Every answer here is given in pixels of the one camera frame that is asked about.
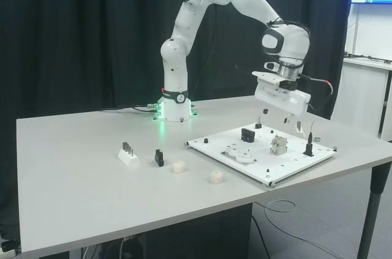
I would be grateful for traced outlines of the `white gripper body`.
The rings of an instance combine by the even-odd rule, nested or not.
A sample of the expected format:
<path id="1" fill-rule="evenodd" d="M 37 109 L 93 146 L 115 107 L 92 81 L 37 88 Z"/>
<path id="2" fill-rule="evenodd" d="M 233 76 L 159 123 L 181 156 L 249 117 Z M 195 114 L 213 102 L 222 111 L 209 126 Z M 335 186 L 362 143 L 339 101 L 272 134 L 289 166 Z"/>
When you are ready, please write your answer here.
<path id="1" fill-rule="evenodd" d="M 255 97 L 263 103 L 295 116 L 304 114 L 311 100 L 311 95 L 308 93 L 297 89 L 289 91 L 265 82 L 258 83 L 255 90 Z"/>

